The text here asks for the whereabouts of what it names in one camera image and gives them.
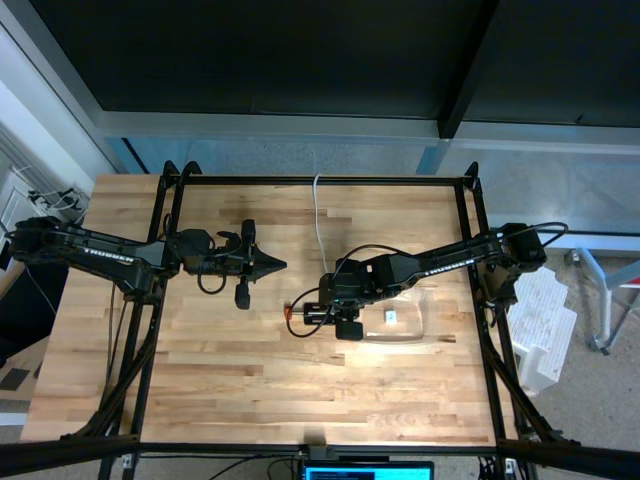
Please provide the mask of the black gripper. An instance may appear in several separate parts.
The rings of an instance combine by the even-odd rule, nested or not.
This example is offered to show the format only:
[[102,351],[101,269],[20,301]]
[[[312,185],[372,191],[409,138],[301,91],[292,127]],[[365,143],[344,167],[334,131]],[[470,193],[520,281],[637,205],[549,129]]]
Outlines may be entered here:
[[248,310],[250,307],[249,283],[254,282],[256,262],[264,264],[256,268],[256,280],[286,269],[286,262],[256,247],[256,227],[252,219],[242,222],[239,234],[219,231],[217,235],[225,239],[225,245],[217,248],[214,254],[216,269],[224,277],[239,279],[234,294],[235,305],[240,310]]
[[359,321],[361,306],[352,301],[335,301],[331,313],[338,340],[358,342],[364,338],[363,324]]

